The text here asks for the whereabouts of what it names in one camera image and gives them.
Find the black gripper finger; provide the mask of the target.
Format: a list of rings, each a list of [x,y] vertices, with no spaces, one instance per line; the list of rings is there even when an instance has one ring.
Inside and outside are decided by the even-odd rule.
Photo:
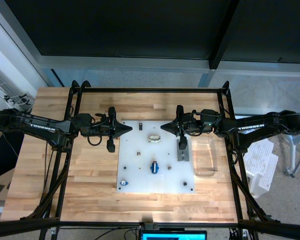
[[[122,124],[120,123],[119,121],[115,121],[115,128],[116,129],[131,129],[132,127],[131,126],[128,126],[128,125],[125,125],[125,124]]]
[[[160,127],[162,130],[170,133],[170,134],[173,134],[174,136],[178,137],[178,127],[165,127],[165,126],[161,126]]]
[[[165,123],[160,126],[161,128],[177,128],[178,127],[178,118],[176,117],[173,121]]]
[[[114,136],[115,137],[120,137],[120,136],[122,136],[122,135],[124,135],[124,134],[126,134],[126,133],[128,133],[130,131],[132,131],[131,128],[125,128],[125,129],[119,129],[118,128],[118,129],[115,130]]]

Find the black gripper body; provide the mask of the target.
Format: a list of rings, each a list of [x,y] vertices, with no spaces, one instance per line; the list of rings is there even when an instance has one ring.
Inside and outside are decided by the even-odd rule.
[[[101,125],[101,138],[108,137],[106,142],[106,149],[109,153],[115,152],[114,135],[115,135],[115,118],[116,110],[112,106],[108,109],[108,117],[105,119],[105,123]]]
[[[185,134],[191,137],[199,136],[199,125],[194,117],[195,110],[193,112],[184,113],[184,107],[177,105],[176,117],[179,134],[179,150],[185,150],[188,146],[187,137]]]

